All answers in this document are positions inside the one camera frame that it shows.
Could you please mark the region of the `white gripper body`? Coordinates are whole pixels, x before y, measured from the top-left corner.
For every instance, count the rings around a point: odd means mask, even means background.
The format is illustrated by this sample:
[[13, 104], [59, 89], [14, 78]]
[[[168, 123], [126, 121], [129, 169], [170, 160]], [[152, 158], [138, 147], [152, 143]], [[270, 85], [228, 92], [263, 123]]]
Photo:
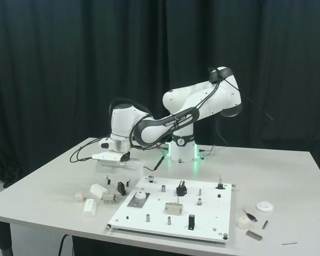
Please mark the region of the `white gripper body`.
[[123, 176], [128, 178], [140, 178], [143, 176], [143, 161], [131, 159], [127, 162], [113, 163], [97, 161], [95, 170], [108, 176]]

